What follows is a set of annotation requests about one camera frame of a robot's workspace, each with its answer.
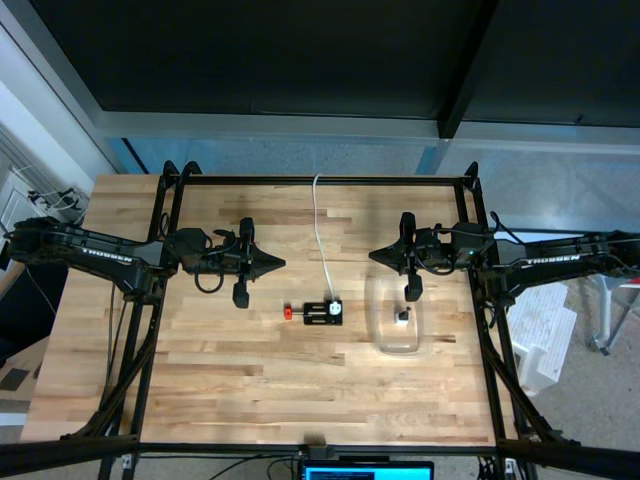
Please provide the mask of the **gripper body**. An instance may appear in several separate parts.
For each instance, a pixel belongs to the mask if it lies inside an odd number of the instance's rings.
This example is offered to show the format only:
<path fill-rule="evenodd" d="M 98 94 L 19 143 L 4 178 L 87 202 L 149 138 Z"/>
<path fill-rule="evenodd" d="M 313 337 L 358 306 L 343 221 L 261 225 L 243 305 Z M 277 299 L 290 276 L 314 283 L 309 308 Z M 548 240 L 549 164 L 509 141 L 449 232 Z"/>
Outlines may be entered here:
<path fill-rule="evenodd" d="M 402 273 L 408 277 L 404 288 L 405 300 L 417 302 L 423 293 L 420 269 L 436 276 L 453 272 L 453 260 L 447 247 L 439 239 L 440 224 L 434 228 L 416 227 L 415 215 L 404 212 L 400 220 L 400 240 L 403 247 Z"/>
<path fill-rule="evenodd" d="M 237 277 L 233 286 L 232 300 L 237 308 L 247 309 L 250 298 L 247 282 L 251 273 L 255 234 L 253 219 L 243 218 L 240 221 L 238 234 L 223 229 L 216 229 L 213 233 L 223 238 L 222 244 L 214 248 L 215 272 L 221 276 Z"/>

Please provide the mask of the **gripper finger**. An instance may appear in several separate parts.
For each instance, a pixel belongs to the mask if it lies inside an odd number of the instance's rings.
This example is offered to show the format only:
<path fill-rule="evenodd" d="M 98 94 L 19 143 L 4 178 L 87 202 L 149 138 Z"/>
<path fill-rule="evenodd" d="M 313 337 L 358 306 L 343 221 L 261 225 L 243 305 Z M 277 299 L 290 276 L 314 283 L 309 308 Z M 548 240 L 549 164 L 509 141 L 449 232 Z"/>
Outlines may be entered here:
<path fill-rule="evenodd" d="M 404 237 L 402 235 L 392 244 L 369 253 L 370 258 L 387 258 L 401 256 L 404 253 Z"/>
<path fill-rule="evenodd" d="M 285 260 L 261 250 L 256 242 L 252 243 L 252 257 L 256 262 L 285 263 Z"/>
<path fill-rule="evenodd" d="M 252 281 L 255 282 L 260 277 L 285 266 L 285 261 L 255 261 L 252 264 Z"/>
<path fill-rule="evenodd" d="M 369 259 L 393 270 L 400 276 L 406 274 L 406 260 L 403 255 L 370 254 Z"/>

